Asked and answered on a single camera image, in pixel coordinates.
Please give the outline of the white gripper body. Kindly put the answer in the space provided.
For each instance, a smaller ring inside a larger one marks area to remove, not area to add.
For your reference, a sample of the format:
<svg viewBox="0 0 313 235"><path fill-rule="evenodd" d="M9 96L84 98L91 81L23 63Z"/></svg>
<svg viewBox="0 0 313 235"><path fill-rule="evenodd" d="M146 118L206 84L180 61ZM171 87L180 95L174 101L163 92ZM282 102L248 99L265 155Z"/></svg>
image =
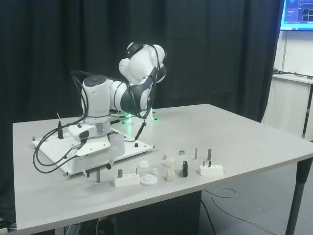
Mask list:
<svg viewBox="0 0 313 235"><path fill-rule="evenodd" d="M110 163L125 153L124 135L111 134L80 141L81 146L70 156L74 159L67 163L69 174L89 170Z"/></svg>

